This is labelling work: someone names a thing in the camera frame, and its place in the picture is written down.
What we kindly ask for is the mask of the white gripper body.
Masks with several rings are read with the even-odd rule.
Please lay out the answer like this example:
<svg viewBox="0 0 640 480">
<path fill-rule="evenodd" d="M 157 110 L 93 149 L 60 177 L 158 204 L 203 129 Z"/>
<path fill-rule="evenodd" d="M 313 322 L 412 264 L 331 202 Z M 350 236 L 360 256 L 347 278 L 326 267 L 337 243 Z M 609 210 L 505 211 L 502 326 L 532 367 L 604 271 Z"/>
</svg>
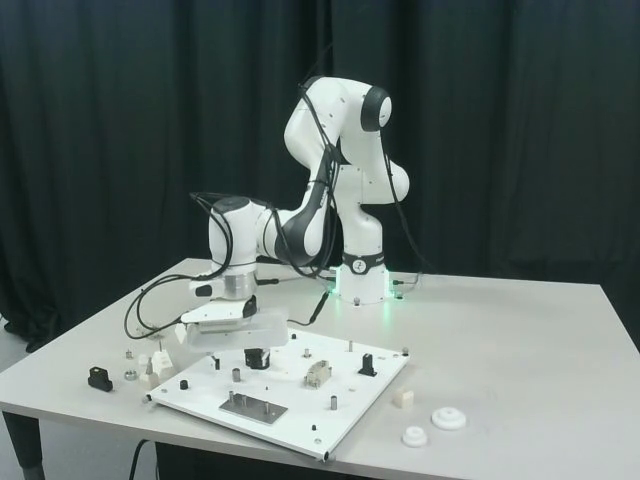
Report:
<svg viewBox="0 0 640 480">
<path fill-rule="evenodd" d="M 231 317 L 212 310 L 194 310 L 181 316 L 174 333 L 178 342 L 194 352 L 270 349 L 288 342 L 288 311 L 263 308 L 247 318 Z"/>
</svg>

